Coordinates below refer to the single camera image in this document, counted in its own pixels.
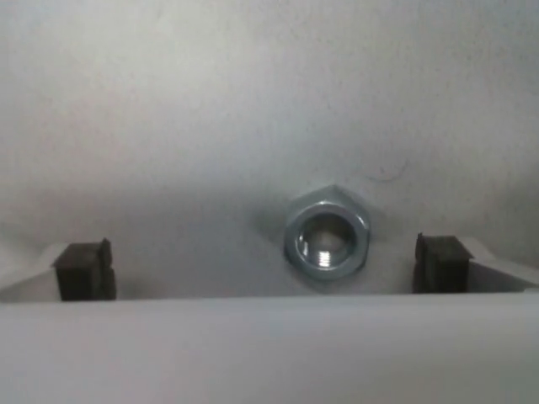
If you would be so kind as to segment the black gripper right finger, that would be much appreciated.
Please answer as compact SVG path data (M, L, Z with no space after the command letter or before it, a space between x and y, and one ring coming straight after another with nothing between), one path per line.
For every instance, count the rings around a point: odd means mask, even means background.
M472 237L419 233L415 294L498 294L538 291L538 269L495 256Z

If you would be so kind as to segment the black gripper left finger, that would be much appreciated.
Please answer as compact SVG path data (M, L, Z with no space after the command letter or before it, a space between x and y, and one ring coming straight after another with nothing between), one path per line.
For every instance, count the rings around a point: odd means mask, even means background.
M99 242L44 248L1 247L2 302L80 302L117 299L112 248Z

